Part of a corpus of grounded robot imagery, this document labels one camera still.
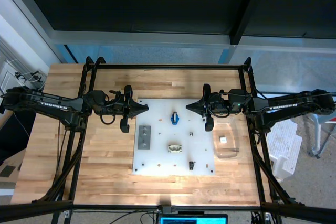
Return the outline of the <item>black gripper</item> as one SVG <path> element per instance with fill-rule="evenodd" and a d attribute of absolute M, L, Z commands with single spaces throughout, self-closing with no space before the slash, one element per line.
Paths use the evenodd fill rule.
<path fill-rule="evenodd" d="M 120 130 L 123 133 L 129 133 L 130 126 L 128 124 L 129 118 L 134 118 L 137 115 L 149 110 L 147 105 L 137 103 L 132 99 L 133 90 L 130 85 L 124 87 L 124 94 L 121 91 L 109 90 L 109 93 L 115 95 L 114 99 L 108 104 L 108 111 L 113 115 L 121 115 Z"/>
<path fill-rule="evenodd" d="M 211 132 L 214 128 L 213 116 L 219 119 L 228 117 L 228 105 L 222 98 L 223 92 L 211 93 L 209 84 L 203 85 L 202 98 L 188 104 L 186 109 L 205 118 L 205 131 Z"/>

